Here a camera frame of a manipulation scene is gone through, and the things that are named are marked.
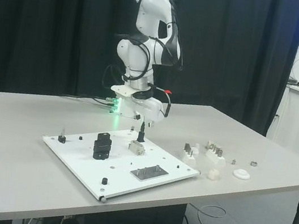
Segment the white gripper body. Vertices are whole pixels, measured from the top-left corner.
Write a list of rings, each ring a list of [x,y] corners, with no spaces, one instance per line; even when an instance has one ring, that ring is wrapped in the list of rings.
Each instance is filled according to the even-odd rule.
[[[139,115],[146,124],[161,122],[165,118],[163,104],[154,98],[146,100],[131,98],[130,107],[134,111],[134,115]]]

